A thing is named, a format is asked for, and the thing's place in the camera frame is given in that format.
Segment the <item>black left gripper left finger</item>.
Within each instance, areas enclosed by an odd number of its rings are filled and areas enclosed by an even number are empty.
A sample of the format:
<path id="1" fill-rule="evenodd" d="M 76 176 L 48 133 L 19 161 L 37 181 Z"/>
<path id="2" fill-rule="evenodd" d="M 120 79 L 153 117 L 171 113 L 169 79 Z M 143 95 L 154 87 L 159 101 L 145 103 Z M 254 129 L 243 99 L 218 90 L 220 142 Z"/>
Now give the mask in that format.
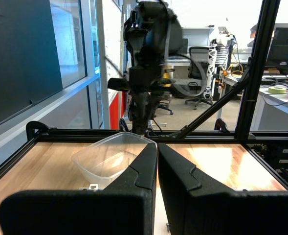
<path id="1" fill-rule="evenodd" d="M 103 190 L 26 190 L 0 204 L 5 235 L 151 235 L 157 148 L 150 143 Z"/>

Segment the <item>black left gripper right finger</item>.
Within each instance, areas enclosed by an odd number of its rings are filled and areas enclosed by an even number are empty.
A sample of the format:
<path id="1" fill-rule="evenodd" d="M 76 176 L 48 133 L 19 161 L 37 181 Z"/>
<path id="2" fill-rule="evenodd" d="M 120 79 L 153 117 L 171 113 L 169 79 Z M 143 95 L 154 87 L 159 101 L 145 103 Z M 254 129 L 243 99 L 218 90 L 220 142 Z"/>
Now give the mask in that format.
<path id="1" fill-rule="evenodd" d="M 288 235 L 288 191 L 235 191 L 164 143 L 158 176 L 173 235 Z"/>

